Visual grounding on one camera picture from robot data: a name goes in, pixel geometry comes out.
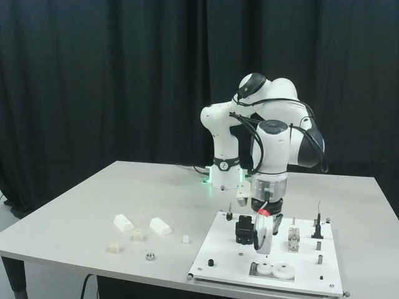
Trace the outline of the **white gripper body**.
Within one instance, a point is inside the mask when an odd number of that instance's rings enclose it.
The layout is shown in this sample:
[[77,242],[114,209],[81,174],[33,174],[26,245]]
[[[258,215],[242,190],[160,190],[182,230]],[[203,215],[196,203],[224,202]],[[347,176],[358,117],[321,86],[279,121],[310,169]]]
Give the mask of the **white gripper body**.
[[259,254],[270,254],[272,247],[272,217],[258,214],[253,230],[254,249]]

